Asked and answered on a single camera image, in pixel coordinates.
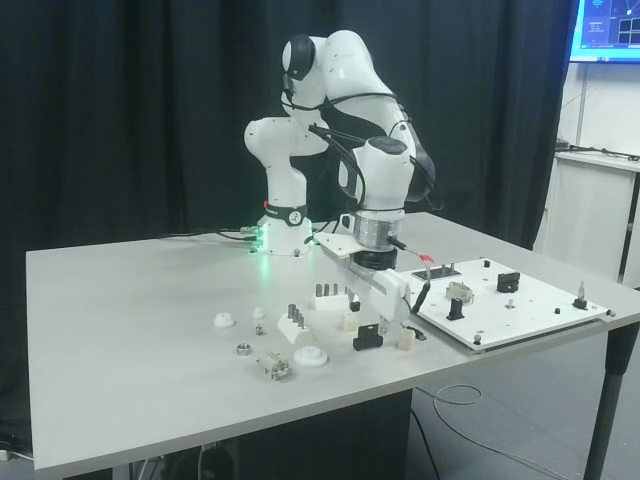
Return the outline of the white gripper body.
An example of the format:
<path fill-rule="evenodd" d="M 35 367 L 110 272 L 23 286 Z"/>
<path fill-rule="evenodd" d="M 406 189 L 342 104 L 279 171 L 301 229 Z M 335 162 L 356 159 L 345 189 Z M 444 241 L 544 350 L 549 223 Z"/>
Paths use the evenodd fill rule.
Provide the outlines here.
<path fill-rule="evenodd" d="M 350 258 L 329 256 L 337 267 L 347 291 L 371 307 L 388 322 L 400 323 L 410 317 L 408 282 L 395 270 L 372 270 L 354 263 Z"/>

